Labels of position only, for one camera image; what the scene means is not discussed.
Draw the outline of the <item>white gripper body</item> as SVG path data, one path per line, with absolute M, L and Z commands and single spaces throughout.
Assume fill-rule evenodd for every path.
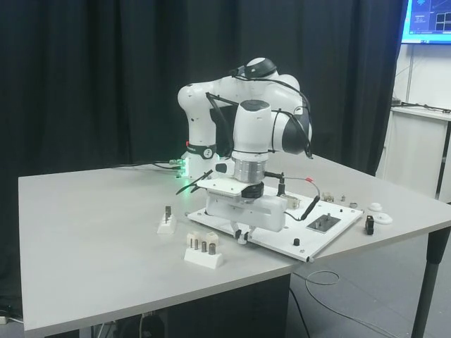
M 209 215 L 279 232 L 285 226 L 286 200 L 278 196 L 267 196 L 250 201 L 226 201 L 219 197 L 208 197 L 206 212 Z

